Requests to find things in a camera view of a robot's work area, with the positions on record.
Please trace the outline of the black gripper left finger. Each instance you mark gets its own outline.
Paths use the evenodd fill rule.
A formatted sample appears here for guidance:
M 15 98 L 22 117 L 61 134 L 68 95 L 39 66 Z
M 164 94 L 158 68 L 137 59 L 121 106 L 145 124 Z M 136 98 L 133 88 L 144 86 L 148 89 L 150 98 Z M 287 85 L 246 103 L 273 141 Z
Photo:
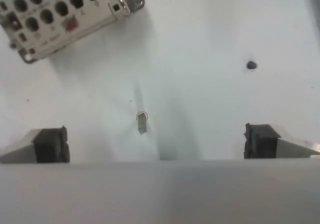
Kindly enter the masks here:
M 31 129 L 23 138 L 0 150 L 2 164 L 69 163 L 66 127 Z

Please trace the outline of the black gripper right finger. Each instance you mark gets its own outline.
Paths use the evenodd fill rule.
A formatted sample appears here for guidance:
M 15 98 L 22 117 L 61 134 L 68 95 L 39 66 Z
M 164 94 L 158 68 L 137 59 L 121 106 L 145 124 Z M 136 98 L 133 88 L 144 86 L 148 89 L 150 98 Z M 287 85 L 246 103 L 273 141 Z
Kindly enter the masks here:
M 298 159 L 318 158 L 320 144 L 297 137 L 279 125 L 245 125 L 245 159 Z

